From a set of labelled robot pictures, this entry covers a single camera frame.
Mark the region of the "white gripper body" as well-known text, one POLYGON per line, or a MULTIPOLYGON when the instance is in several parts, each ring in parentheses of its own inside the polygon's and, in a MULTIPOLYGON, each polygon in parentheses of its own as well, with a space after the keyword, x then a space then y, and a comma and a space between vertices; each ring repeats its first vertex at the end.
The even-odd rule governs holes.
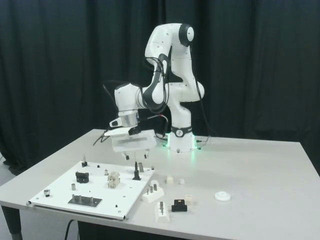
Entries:
POLYGON ((153 129, 143 130, 138 134, 112 135, 112 148, 115 152, 135 152, 149 150, 157 145, 155 131, 153 129))

